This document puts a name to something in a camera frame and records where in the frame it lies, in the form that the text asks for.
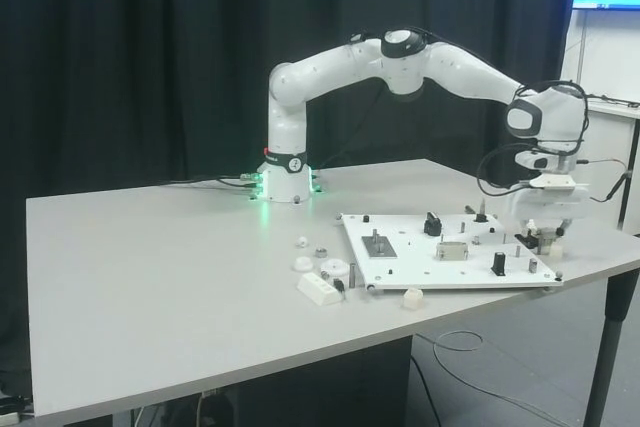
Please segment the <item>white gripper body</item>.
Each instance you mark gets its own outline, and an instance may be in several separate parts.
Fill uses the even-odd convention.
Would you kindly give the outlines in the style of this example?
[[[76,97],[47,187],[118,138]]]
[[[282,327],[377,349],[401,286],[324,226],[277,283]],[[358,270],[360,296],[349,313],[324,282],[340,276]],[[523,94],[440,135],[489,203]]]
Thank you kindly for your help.
[[[582,218],[587,212],[589,190],[578,185],[572,190],[523,189],[508,197],[511,216],[518,221],[565,221]]]

